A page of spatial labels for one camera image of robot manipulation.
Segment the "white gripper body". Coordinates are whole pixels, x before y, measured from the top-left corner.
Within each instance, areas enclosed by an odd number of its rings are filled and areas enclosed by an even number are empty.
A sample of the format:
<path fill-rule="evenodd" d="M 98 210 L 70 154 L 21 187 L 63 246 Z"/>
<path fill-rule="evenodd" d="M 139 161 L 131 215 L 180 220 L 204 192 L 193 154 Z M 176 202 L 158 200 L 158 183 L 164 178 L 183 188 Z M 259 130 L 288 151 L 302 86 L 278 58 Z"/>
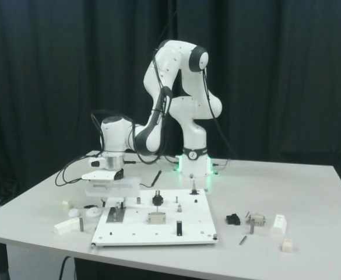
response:
<path fill-rule="evenodd" d="M 139 178 L 127 177 L 121 180 L 91 180 L 87 183 L 85 193 L 89 197 L 129 198 L 139 196 Z"/>

